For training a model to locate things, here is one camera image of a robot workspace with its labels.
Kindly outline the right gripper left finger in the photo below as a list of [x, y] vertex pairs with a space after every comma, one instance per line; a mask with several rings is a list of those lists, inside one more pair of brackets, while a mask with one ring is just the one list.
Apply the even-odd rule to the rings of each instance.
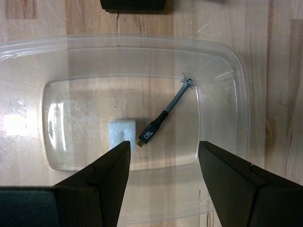
[[53, 189], [64, 227], [115, 227], [128, 182], [129, 141], [123, 141]]

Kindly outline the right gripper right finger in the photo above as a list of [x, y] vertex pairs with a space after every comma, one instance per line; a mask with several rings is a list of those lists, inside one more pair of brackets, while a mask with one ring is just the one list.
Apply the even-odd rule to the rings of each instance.
[[208, 142], [199, 163], [224, 227], [301, 227], [303, 187]]

